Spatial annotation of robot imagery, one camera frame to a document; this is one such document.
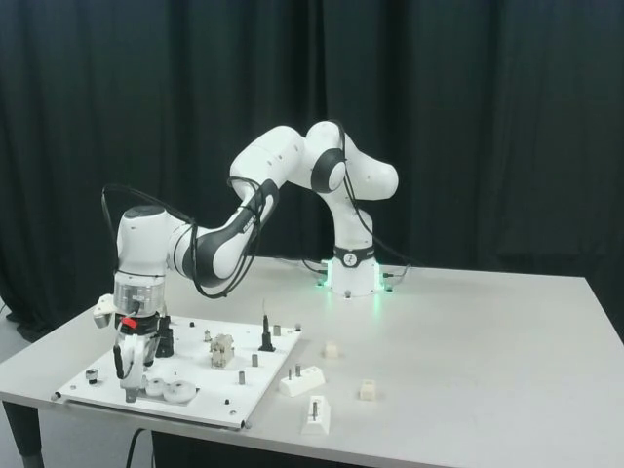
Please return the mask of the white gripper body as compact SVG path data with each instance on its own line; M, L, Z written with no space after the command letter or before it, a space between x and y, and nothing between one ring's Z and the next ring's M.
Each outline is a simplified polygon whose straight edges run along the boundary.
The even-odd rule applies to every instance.
M123 389L138 389L142 382L144 358L146 356L147 335L122 334L118 340L122 359L122 377L120 386Z

